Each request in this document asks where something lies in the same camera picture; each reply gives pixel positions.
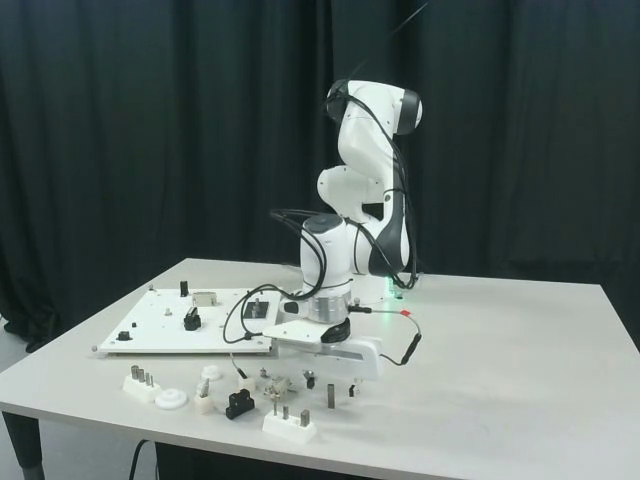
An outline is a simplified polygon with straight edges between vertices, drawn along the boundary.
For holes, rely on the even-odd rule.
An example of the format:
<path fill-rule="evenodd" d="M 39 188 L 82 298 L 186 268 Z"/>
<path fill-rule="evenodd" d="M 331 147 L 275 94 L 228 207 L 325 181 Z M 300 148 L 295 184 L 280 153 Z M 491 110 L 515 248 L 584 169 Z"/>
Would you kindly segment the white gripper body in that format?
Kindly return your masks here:
<path fill-rule="evenodd" d="M 345 341 L 303 345 L 277 341 L 278 359 L 295 371 L 313 372 L 326 379 L 378 379 L 383 371 L 382 340 L 352 337 Z"/>

